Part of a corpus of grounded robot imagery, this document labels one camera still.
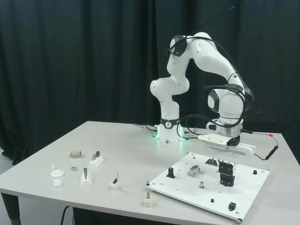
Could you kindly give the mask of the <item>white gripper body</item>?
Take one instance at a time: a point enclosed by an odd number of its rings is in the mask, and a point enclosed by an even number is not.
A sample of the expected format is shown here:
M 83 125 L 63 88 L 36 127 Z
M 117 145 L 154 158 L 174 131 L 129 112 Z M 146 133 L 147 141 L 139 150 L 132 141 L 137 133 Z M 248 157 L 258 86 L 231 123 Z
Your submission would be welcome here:
M 218 144 L 212 142 L 205 142 L 203 152 L 213 158 L 225 157 L 252 157 L 255 153 L 256 147 L 248 144 L 239 143 L 236 146 L 228 146 L 226 144 Z

